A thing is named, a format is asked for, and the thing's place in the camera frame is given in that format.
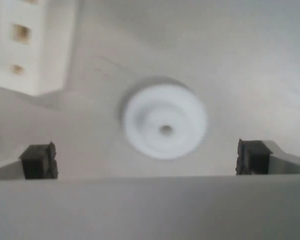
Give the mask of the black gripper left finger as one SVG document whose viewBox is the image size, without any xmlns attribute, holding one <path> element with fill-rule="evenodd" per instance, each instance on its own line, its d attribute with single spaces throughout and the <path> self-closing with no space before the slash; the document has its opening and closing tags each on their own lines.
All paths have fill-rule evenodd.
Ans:
<svg viewBox="0 0 300 240">
<path fill-rule="evenodd" d="M 0 180 L 56 180 L 59 176 L 56 145 L 31 144 L 0 161 Z"/>
</svg>

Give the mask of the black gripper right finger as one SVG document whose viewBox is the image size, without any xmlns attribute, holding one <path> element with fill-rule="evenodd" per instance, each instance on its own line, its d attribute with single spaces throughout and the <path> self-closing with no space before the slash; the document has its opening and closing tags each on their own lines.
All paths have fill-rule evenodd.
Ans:
<svg viewBox="0 0 300 240">
<path fill-rule="evenodd" d="M 300 156 L 284 152 L 273 140 L 240 139 L 237 154 L 237 175 L 300 174 Z"/>
</svg>

